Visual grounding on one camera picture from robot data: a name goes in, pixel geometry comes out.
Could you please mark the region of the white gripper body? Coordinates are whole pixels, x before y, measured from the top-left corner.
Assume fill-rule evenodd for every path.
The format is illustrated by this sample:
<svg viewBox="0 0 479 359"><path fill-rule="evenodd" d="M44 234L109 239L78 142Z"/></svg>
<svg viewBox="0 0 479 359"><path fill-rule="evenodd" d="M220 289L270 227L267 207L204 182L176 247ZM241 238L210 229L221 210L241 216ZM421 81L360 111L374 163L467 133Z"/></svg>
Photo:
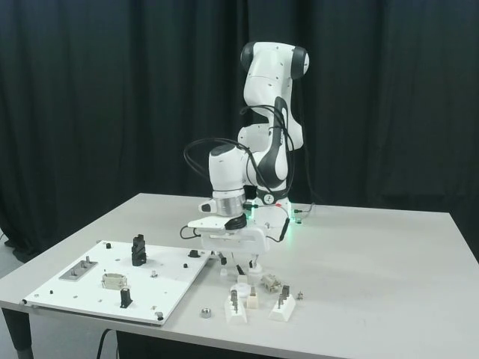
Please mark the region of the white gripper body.
<svg viewBox="0 0 479 359"><path fill-rule="evenodd" d="M261 255L270 249L265 233L259 227L240 230L200 229L201 244L205 250Z"/></svg>

